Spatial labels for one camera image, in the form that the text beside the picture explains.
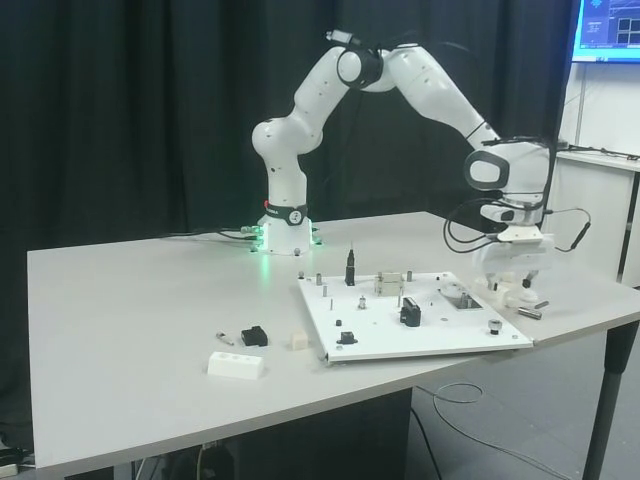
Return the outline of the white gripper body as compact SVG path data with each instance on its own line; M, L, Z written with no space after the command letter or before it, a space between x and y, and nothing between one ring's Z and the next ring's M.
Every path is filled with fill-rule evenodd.
M536 276L550 269L555 252L553 234L543 234L532 242L493 242L473 254L474 268L485 277L487 284L497 284L508 275L520 279Z

